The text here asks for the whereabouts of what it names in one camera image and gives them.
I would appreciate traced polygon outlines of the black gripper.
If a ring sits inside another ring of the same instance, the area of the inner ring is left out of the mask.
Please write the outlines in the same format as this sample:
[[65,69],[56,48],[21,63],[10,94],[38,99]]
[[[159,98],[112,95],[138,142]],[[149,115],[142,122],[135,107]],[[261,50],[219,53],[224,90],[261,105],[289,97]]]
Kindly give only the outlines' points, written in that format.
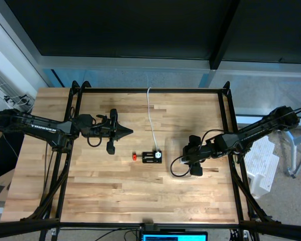
[[189,173],[192,176],[202,176],[203,168],[201,163],[211,157],[212,148],[202,145],[199,136],[189,136],[189,143],[183,147],[182,163],[189,166]]
[[117,110],[110,110],[110,118],[106,121],[106,124],[102,127],[102,136],[109,138],[106,144],[107,153],[110,155],[115,154],[114,140],[116,135],[116,141],[133,134],[132,129],[126,128],[117,123]]

